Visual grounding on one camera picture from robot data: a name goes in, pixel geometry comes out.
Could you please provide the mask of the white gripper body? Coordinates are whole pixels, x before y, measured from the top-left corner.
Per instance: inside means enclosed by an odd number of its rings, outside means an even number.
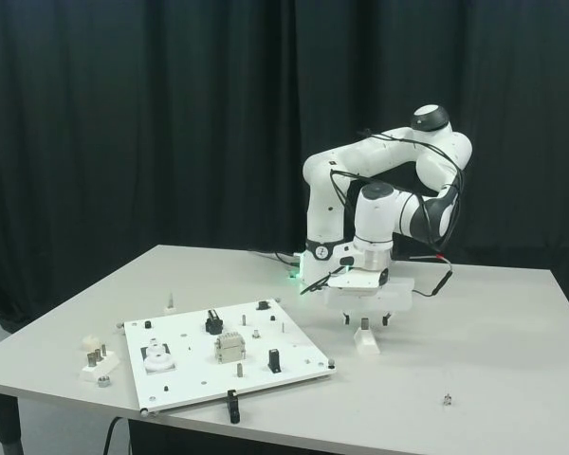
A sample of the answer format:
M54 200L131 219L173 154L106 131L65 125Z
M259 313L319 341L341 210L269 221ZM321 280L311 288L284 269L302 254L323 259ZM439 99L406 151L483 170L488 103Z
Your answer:
M326 306L343 312L393 312L409 310L414 279L391 278L385 284L366 279L332 279L325 294Z

